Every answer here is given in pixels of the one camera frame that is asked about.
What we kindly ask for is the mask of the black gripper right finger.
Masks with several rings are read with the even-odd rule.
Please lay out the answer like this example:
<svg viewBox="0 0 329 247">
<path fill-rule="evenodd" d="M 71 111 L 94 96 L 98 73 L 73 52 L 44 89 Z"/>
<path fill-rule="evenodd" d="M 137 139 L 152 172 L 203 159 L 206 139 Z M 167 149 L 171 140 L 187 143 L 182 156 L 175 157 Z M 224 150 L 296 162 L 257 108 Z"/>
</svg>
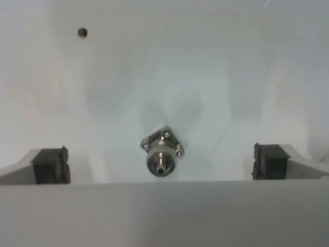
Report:
<svg viewBox="0 0 329 247">
<path fill-rule="evenodd" d="M 253 180 L 328 179 L 328 164 L 304 157 L 292 145 L 254 145 Z"/>
</svg>

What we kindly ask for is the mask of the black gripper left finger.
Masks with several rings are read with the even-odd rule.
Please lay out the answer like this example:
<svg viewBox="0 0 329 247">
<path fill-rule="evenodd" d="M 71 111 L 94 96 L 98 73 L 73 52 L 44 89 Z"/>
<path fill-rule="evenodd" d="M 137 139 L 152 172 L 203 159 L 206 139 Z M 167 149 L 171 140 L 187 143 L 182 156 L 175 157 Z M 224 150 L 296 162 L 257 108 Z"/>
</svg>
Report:
<svg viewBox="0 0 329 247">
<path fill-rule="evenodd" d="M 1 184 L 69 184 L 68 158 L 65 146 L 31 149 L 17 163 L 1 168 Z"/>
</svg>

